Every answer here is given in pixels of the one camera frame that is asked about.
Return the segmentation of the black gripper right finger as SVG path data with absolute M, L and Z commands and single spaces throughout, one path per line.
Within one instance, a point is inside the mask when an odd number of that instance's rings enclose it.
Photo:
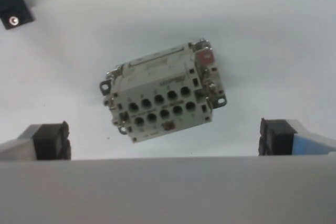
M 335 140 L 313 133 L 294 119 L 261 119 L 260 156 L 335 154 Z

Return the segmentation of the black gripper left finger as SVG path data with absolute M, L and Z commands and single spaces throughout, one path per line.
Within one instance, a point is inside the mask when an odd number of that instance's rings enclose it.
M 1 144 L 1 160 L 71 160 L 68 123 L 30 125 L 16 139 Z

